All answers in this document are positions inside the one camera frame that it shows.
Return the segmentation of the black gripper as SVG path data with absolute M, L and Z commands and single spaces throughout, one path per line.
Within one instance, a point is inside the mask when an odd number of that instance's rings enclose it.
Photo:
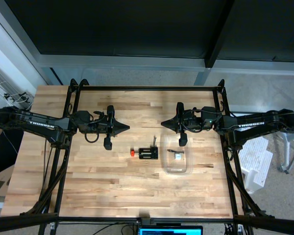
M 112 149 L 111 137 L 129 130 L 130 126 L 118 122 L 115 119 L 115 109 L 113 105 L 107 107 L 107 114 L 103 120 L 99 122 L 98 129 L 100 134 L 106 134 L 103 141 L 103 146 L 106 150 Z
M 188 142 L 185 130 L 190 129 L 191 125 L 195 123 L 195 115 L 192 110 L 184 110 L 184 104 L 182 102 L 177 103 L 176 114 L 177 116 L 161 122 L 161 125 L 174 131 L 176 134 L 179 132 L 179 146 L 185 146 Z

